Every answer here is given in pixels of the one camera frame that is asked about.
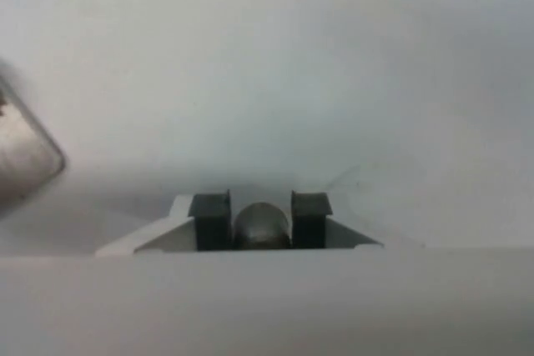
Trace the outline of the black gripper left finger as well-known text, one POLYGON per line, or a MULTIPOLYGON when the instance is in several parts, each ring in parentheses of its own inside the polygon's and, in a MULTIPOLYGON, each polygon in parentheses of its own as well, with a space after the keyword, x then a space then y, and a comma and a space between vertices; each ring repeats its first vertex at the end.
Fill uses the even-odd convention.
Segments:
POLYGON ((228 190, 178 195, 167 215, 113 239, 97 255, 224 252, 232 248, 228 190))

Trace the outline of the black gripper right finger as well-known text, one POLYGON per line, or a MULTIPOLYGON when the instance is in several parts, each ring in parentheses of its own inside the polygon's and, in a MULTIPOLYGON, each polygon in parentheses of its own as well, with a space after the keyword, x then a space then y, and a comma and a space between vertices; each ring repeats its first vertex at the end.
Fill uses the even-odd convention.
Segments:
POLYGON ((293 249, 354 249, 370 245, 383 248, 380 241, 333 218, 325 192, 291 192, 291 241, 293 249))

